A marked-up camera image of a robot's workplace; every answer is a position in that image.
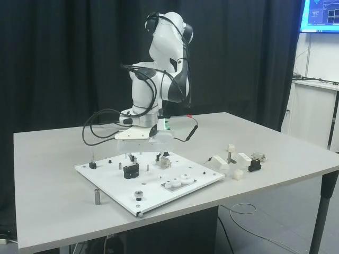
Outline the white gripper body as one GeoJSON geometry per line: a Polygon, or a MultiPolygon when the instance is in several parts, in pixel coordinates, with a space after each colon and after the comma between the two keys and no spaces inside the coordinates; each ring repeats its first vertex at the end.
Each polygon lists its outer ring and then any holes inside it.
{"type": "Polygon", "coordinates": [[[173,148],[173,133],[158,132],[147,139],[118,140],[117,150],[121,153],[165,152],[173,148]]]}

